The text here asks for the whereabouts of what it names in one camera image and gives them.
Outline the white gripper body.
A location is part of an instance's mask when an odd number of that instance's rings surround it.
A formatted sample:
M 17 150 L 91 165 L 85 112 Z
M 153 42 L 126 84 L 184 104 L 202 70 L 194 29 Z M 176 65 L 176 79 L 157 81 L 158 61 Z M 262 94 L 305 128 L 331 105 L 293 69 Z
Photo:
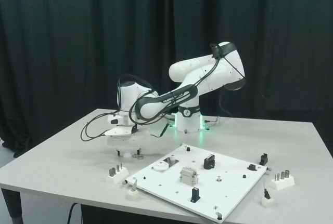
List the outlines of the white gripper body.
M 158 138 L 148 135 L 132 135 L 130 137 L 106 137 L 106 144 L 119 151 L 136 151 L 152 146 Z

